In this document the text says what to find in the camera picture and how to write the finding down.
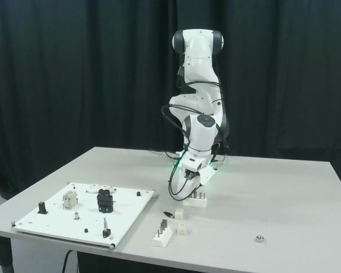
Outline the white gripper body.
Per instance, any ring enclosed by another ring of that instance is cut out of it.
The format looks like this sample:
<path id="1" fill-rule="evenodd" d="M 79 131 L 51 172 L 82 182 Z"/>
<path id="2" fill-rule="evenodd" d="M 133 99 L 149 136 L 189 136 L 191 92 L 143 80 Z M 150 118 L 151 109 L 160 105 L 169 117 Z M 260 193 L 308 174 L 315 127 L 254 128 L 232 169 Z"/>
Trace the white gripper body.
<path id="1" fill-rule="evenodd" d="M 190 170 L 185 171 L 185 179 L 187 180 L 184 187 L 184 197 L 190 196 L 197 188 L 205 186 L 215 175 L 213 167 L 204 167 L 197 172 Z"/>

